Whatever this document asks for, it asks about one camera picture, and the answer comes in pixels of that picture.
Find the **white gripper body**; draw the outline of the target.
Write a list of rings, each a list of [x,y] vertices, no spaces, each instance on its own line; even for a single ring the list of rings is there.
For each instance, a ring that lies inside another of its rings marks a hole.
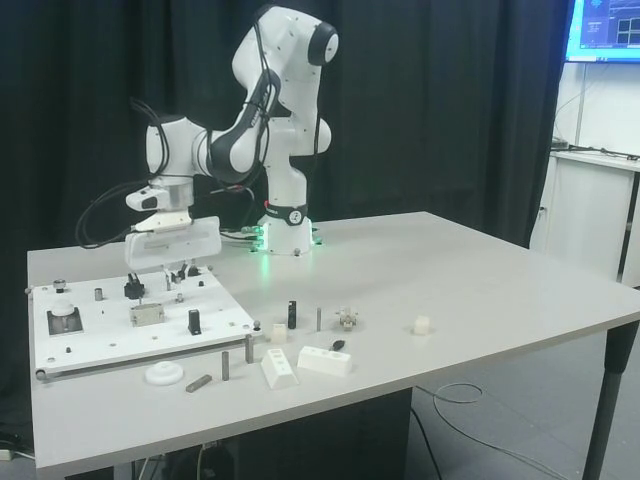
[[[124,259],[130,270],[139,271],[209,257],[220,251],[220,221],[214,216],[181,228],[130,233],[125,238]]]

